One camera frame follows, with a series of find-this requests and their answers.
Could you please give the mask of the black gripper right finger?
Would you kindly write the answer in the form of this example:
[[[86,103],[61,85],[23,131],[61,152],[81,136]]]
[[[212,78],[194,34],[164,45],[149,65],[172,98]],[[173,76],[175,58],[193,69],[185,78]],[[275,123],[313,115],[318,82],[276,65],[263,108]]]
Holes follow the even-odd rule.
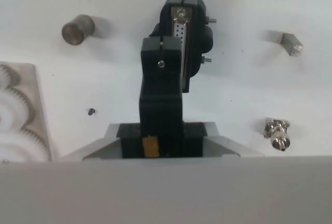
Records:
[[[215,122],[185,122],[184,151],[188,158],[220,158],[225,155],[242,158],[263,157],[264,154],[219,133]]]

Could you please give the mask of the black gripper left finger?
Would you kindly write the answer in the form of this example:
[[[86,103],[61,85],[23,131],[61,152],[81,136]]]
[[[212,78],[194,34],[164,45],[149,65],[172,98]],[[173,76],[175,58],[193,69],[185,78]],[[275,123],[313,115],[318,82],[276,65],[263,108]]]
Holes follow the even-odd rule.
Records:
[[[110,124],[104,138],[84,147],[87,159],[139,159],[142,141],[139,123]]]

